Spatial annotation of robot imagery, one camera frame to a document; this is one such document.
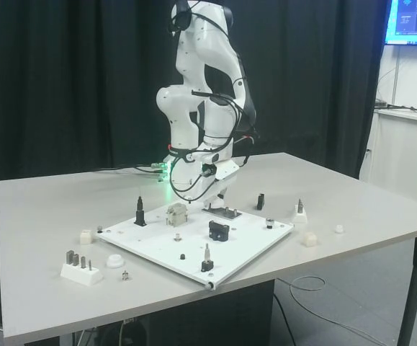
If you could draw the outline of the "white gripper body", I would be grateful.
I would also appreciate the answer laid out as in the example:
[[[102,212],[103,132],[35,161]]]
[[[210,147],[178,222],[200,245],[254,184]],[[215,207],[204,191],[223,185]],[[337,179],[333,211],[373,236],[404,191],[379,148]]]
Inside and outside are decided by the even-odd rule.
[[[192,189],[192,199],[204,203],[211,202],[229,185],[230,178],[217,180],[214,176],[201,177]]]

